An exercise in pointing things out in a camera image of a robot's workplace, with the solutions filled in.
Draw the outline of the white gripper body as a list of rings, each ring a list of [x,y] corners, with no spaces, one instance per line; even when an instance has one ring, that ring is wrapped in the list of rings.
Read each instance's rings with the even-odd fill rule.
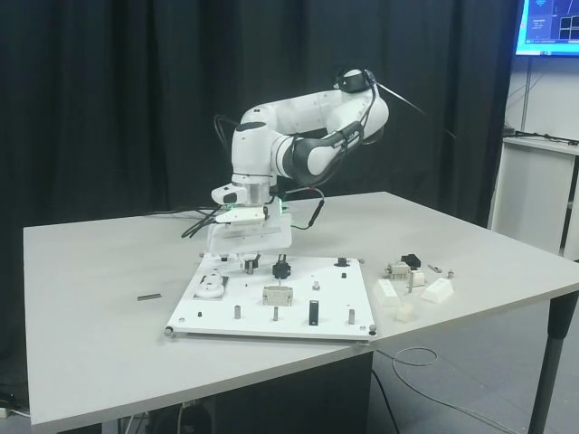
[[[286,249],[292,243],[290,214],[262,222],[212,224],[207,250],[213,254],[249,254]]]

